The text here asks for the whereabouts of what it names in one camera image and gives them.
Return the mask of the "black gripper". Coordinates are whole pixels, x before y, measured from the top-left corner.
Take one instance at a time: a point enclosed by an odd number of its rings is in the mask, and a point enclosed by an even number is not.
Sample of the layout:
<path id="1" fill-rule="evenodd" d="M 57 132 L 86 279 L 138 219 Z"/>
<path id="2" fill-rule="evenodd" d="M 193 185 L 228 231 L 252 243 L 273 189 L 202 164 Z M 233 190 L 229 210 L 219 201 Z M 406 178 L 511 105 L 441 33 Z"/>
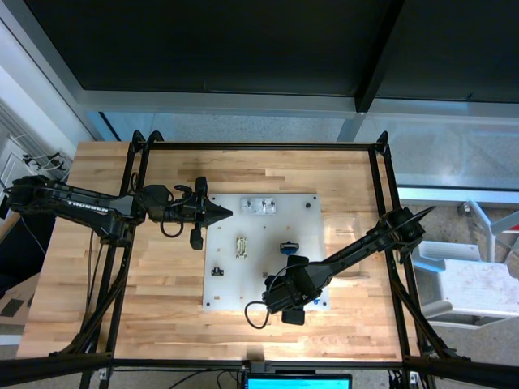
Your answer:
<path id="1" fill-rule="evenodd" d="M 191 248 L 202 250 L 204 246 L 202 228 L 228 219 L 233 213 L 217 202 L 218 197 L 208 197 L 206 177 L 196 178 L 194 190 L 181 185 L 175 186 L 175 189 L 182 191 L 183 195 L 166 208 L 166 222 L 179 224 L 179 230 L 175 234 L 167 233 L 166 236 L 168 238 L 179 237 L 184 230 L 184 224 L 191 223 L 193 224 L 190 232 Z"/>
<path id="2" fill-rule="evenodd" d="M 307 257 L 289 255 L 287 268 L 282 276 L 283 285 L 289 297 L 289 304 L 282 310 L 281 321 L 284 324 L 304 324 L 304 306 L 320 296 L 322 291 L 316 291 L 306 272 L 309 263 Z"/>

